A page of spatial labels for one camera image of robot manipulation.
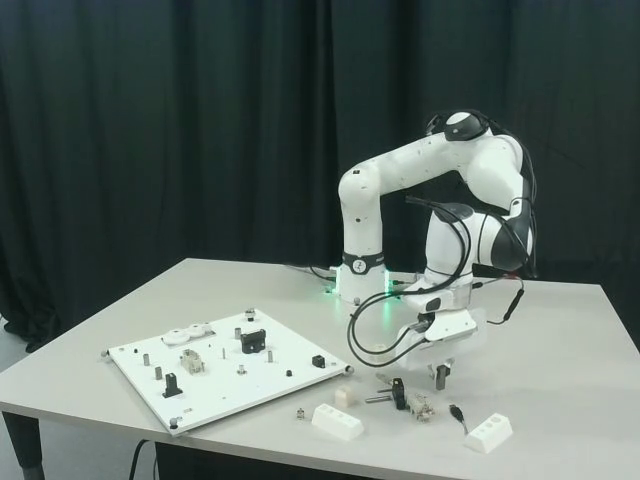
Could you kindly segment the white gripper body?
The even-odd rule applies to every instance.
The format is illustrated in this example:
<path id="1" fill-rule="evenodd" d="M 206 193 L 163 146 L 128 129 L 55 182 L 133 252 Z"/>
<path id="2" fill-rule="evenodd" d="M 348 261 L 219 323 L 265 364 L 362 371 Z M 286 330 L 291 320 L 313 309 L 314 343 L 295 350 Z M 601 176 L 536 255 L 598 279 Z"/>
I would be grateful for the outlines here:
<path id="1" fill-rule="evenodd" d="M 397 363 L 409 371 L 426 370 L 480 348 L 487 338 L 487 314 L 482 308 L 437 312 L 430 326 L 427 321 L 414 322 L 403 326 L 398 336 L 405 330 L 408 333 L 396 347 L 396 354 L 418 346 Z"/>

